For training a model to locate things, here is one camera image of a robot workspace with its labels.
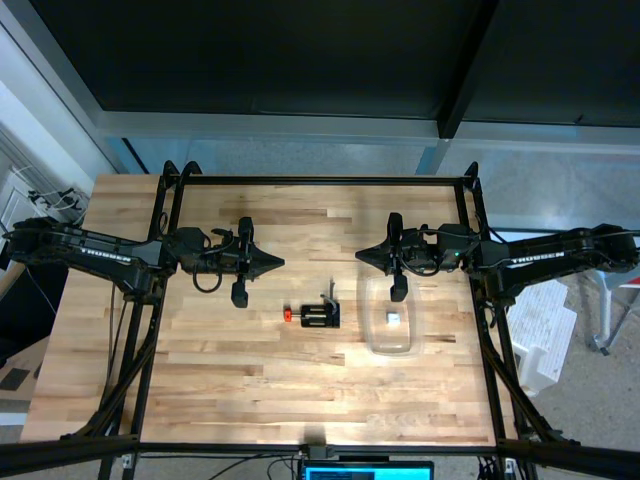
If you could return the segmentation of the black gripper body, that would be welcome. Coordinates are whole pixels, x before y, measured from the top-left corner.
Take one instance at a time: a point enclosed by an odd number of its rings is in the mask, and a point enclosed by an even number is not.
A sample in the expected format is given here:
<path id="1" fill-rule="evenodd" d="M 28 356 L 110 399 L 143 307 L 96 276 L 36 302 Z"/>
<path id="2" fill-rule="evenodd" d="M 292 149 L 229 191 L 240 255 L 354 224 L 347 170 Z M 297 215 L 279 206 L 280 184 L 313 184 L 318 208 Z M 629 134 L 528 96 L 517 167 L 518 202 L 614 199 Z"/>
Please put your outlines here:
<path id="1" fill-rule="evenodd" d="M 233 237 L 231 246 L 223 255 L 228 257 L 223 270 L 230 273 L 231 261 L 234 262 L 233 273 L 236 280 L 231 286 L 231 301 L 235 307 L 248 306 L 248 293 L 246 280 L 249 276 L 251 265 L 251 242 L 253 241 L 254 227 L 250 217 L 242 217 L 239 220 L 237 235 Z"/>
<path id="2" fill-rule="evenodd" d="M 411 260 L 416 259 L 413 250 L 420 246 L 421 234 L 416 228 L 405 229 L 402 215 L 396 212 L 389 215 L 387 234 L 390 242 L 389 272 L 393 275 L 393 285 L 390 288 L 391 301 L 403 302 L 409 291 L 408 279 L 404 271 L 407 270 L 417 276 L 422 274 L 422 271 L 410 264 Z"/>

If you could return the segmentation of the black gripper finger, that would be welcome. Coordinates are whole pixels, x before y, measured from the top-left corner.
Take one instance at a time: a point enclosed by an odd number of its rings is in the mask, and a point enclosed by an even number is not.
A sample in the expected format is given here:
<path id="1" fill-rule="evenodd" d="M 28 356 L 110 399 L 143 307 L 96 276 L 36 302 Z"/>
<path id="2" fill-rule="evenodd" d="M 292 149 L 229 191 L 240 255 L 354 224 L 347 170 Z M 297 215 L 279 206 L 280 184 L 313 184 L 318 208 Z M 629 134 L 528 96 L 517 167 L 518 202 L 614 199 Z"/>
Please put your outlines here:
<path id="1" fill-rule="evenodd" d="M 251 280 L 255 280 L 260 276 L 283 266 L 284 261 L 253 261 L 250 265 L 249 278 Z"/>
<path id="2" fill-rule="evenodd" d="M 356 259 L 376 268 L 384 274 L 390 273 L 390 258 L 388 256 L 357 255 Z"/>
<path id="3" fill-rule="evenodd" d="M 388 256 L 390 252 L 390 241 L 385 239 L 378 245 L 359 250 L 355 253 L 356 257 L 374 257 Z"/>
<path id="4" fill-rule="evenodd" d="M 250 255 L 253 262 L 283 262 L 284 259 L 266 253 L 261 250 L 255 243 L 250 245 Z"/>

